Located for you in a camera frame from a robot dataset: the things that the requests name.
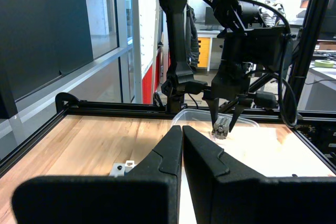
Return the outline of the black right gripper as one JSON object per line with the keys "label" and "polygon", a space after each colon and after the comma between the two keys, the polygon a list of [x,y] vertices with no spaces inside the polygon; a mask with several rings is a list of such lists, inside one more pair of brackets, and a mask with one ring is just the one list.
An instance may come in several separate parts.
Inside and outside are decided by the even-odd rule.
{"label": "black right gripper", "polygon": [[237,101],[229,124],[231,132],[239,116],[252,103],[267,108],[276,106],[275,95],[252,91],[250,79],[255,71],[248,70],[247,65],[262,65],[261,73],[283,82],[289,61],[289,32],[284,27],[273,27],[225,33],[223,46],[221,63],[212,83],[189,81],[186,92],[203,93],[212,126],[218,119],[219,99]]}

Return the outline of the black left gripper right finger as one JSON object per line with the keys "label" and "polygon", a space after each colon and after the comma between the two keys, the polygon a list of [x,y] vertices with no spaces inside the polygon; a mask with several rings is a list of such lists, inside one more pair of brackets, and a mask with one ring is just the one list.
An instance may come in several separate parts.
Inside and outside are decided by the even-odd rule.
{"label": "black left gripper right finger", "polygon": [[191,126],[183,158],[198,223],[335,223],[334,177],[266,177]]}

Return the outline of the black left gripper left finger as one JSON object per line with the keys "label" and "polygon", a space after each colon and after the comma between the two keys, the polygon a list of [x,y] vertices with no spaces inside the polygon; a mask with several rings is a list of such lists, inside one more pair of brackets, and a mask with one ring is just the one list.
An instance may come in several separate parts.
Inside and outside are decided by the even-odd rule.
{"label": "black left gripper left finger", "polygon": [[12,196],[18,223],[178,223],[183,134],[173,126],[126,175],[39,176]]}

